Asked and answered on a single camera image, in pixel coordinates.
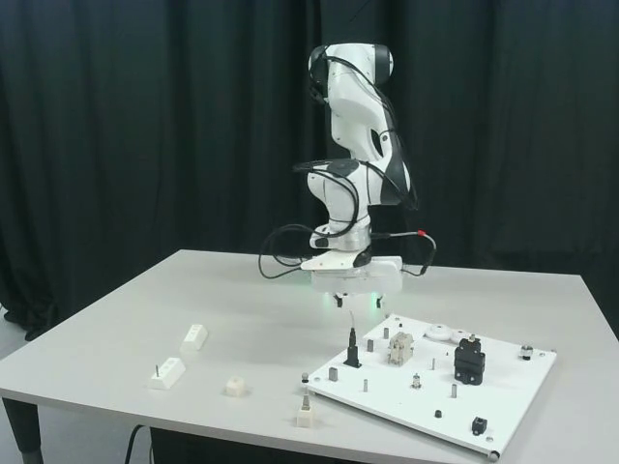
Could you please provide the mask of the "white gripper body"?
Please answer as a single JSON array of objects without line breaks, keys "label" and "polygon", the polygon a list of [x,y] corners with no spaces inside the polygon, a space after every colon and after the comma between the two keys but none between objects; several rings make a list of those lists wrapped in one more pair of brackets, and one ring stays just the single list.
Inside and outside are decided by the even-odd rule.
[{"label": "white gripper body", "polygon": [[399,256],[374,256],[360,268],[312,271],[311,284],[318,292],[338,295],[397,293],[402,289],[402,259]]}]

